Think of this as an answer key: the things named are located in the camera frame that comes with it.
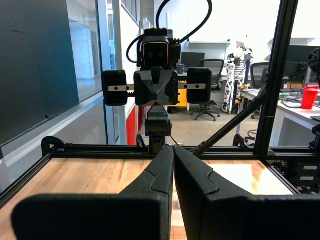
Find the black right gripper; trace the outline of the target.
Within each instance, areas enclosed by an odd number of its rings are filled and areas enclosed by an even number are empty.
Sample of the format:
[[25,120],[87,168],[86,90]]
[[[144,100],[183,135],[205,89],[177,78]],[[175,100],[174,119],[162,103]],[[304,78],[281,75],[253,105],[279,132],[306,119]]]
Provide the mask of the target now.
[[211,99],[212,72],[208,68],[190,68],[184,83],[175,70],[163,69],[136,71],[133,84],[127,84],[124,70],[106,70],[101,77],[108,106],[125,106],[128,98],[134,98],[137,106],[175,106],[179,90],[186,90],[189,104],[206,104]]

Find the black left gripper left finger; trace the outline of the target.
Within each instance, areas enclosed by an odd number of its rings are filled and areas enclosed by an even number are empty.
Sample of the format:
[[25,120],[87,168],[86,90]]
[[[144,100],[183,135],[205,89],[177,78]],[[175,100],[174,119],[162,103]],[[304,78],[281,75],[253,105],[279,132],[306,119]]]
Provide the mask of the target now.
[[118,194],[38,194],[11,214],[19,240],[168,240],[174,151],[163,148]]

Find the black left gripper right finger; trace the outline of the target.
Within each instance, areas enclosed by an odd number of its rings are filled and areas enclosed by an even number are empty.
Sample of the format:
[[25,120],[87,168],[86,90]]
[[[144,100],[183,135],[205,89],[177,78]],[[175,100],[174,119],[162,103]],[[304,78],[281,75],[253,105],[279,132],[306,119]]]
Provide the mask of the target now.
[[318,195],[254,195],[182,147],[175,186],[190,240],[317,240]]

